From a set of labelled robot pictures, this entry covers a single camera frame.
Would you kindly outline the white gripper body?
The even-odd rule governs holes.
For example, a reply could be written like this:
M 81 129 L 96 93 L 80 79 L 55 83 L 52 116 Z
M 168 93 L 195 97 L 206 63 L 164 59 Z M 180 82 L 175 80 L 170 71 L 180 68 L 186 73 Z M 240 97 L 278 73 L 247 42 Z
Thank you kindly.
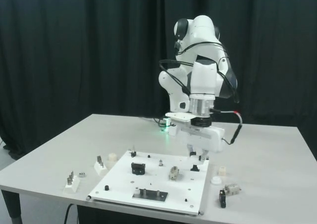
M 219 153 L 223 151 L 224 141 L 222 140 L 225 134 L 223 128 L 210 127 L 195 127 L 186 124 L 177 124 L 175 137 L 178 141 L 190 147 L 198 148 L 203 151 Z

